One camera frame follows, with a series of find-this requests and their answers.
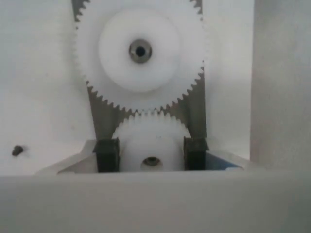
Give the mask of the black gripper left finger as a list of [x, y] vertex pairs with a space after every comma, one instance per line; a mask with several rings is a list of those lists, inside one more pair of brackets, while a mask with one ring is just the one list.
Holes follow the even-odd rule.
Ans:
[[82, 150], [38, 174], [94, 174], [119, 172], [119, 139], [88, 140]]

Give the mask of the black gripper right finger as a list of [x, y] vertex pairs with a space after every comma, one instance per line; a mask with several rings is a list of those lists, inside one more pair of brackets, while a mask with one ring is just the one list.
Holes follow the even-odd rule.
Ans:
[[188, 171], [242, 169], [241, 166], [209, 152], [205, 138], [184, 137], [184, 167]]

